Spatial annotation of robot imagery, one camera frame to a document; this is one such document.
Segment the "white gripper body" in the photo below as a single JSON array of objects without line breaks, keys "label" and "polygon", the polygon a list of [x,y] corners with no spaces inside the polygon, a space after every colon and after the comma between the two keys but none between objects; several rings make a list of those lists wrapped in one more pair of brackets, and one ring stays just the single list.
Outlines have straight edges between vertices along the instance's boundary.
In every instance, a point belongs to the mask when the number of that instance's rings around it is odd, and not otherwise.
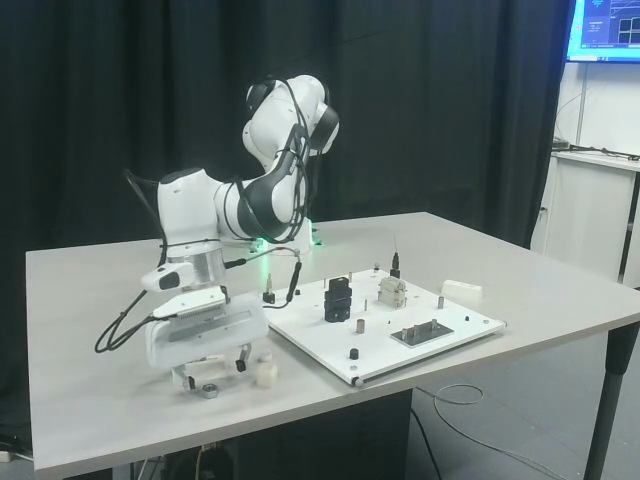
[{"label": "white gripper body", "polygon": [[265,336],[265,311],[251,293],[184,293],[152,312],[145,330],[150,366],[174,368]]}]

